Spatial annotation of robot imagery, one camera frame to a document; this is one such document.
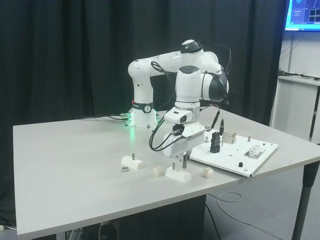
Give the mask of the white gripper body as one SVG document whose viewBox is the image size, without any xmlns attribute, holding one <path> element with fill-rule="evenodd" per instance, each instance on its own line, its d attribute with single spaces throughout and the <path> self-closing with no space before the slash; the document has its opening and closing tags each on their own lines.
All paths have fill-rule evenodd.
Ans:
<svg viewBox="0 0 320 240">
<path fill-rule="evenodd" d="M 164 150 L 162 150 L 162 153 L 169 158 L 174 158 L 176 156 L 184 154 L 185 152 L 192 151 L 193 148 L 201 145 L 202 143 L 203 133 L 199 133 L 197 135 L 182 138 L 176 141 L 169 147 L 166 147 Z"/>
</svg>

